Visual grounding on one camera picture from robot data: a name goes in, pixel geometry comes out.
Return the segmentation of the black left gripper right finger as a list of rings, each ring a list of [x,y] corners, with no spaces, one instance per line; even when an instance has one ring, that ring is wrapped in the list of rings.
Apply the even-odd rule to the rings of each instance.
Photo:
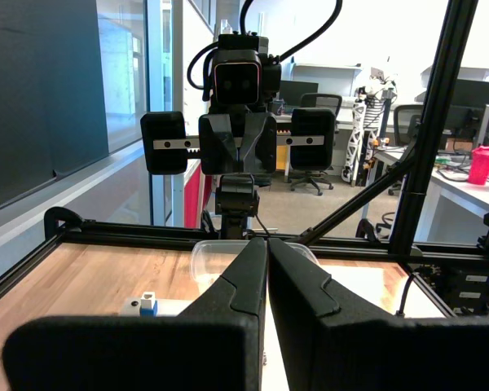
[[[270,239],[271,311],[292,390],[489,390],[489,319],[406,319]]]

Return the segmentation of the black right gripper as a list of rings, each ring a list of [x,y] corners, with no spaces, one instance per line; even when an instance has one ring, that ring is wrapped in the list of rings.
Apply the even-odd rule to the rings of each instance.
[[[201,116],[197,136],[186,136],[181,112],[149,112],[140,125],[150,174],[182,174],[190,159],[200,160],[204,174],[271,174],[282,145],[289,147],[292,168],[328,169],[336,116],[327,108],[296,108],[286,134],[277,133],[268,112]]]

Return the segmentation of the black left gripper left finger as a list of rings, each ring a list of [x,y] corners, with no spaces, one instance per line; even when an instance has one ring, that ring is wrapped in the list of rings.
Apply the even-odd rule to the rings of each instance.
[[[2,349],[13,390],[258,390],[267,248],[252,239],[180,314],[53,316]]]

